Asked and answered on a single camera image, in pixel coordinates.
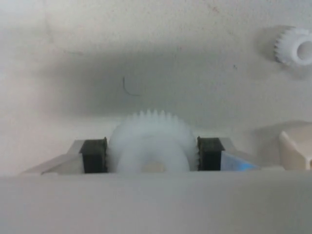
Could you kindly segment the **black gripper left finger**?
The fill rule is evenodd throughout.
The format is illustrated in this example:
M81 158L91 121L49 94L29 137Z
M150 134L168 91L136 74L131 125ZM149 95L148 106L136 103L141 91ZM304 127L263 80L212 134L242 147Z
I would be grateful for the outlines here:
M23 175L79 175L106 173L107 138L75 140L69 150L27 169Z

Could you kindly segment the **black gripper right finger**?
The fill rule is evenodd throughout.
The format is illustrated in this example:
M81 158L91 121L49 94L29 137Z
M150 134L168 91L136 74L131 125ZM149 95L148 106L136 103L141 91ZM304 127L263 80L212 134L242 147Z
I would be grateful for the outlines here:
M198 137L199 171L260 170L262 162L237 150L229 138Z

